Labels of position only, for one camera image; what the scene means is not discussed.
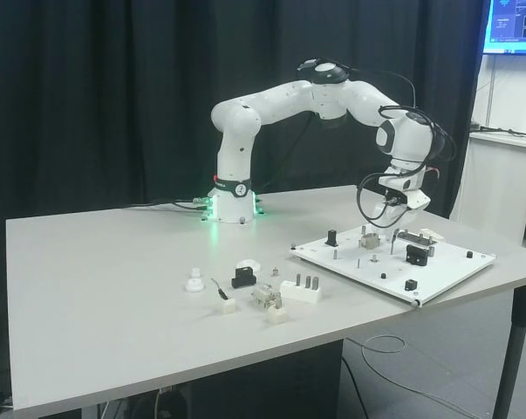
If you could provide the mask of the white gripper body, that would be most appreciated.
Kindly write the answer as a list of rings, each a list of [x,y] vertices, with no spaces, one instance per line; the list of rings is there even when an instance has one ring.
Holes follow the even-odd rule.
[[[387,189],[382,203],[378,203],[369,218],[370,224],[381,228],[398,228],[409,223],[424,210],[431,199],[421,189],[398,191]]]

